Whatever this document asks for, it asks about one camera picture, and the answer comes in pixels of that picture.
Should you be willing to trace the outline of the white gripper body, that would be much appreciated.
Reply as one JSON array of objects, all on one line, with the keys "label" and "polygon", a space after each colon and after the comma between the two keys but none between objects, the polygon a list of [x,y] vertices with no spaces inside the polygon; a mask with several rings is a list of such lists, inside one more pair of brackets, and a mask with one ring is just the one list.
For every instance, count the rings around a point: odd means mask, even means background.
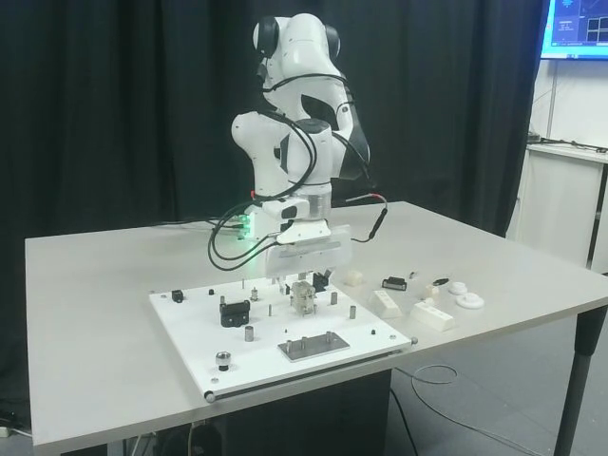
[{"label": "white gripper body", "polygon": [[325,272],[352,259],[350,225],[295,223],[275,237],[276,245],[265,257],[265,275],[283,277],[305,272]]}]

